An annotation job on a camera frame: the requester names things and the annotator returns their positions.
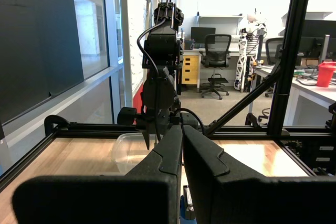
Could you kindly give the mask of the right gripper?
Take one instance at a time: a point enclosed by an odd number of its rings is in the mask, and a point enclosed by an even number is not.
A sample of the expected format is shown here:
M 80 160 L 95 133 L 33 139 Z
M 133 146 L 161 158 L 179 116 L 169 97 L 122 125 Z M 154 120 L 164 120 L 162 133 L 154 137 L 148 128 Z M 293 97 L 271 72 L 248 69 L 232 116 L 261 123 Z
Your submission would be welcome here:
M 117 123 L 123 126 L 135 126 L 150 149 L 150 135 L 157 140 L 166 138 L 174 126 L 190 126 L 206 136 L 201 118 L 192 110 L 181 107 L 173 83 L 167 77 L 148 78 L 141 92 L 140 112 L 136 108 L 123 107 L 117 117 Z

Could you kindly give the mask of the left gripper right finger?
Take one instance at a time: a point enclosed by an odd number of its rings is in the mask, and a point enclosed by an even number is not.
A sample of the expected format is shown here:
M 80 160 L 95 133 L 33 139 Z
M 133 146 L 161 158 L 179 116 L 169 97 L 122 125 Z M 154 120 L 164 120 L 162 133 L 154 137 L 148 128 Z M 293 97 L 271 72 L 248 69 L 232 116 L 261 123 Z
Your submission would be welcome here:
M 267 177 L 185 126 L 184 167 L 198 223 L 335 223 L 335 179 Z

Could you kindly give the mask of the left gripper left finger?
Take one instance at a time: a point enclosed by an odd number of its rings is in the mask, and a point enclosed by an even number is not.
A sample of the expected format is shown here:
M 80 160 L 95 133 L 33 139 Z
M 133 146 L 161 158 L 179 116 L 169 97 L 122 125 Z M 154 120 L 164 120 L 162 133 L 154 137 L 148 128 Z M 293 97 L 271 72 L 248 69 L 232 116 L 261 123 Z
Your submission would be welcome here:
M 19 185 L 19 223 L 178 223 L 183 133 L 173 126 L 123 176 L 39 176 Z

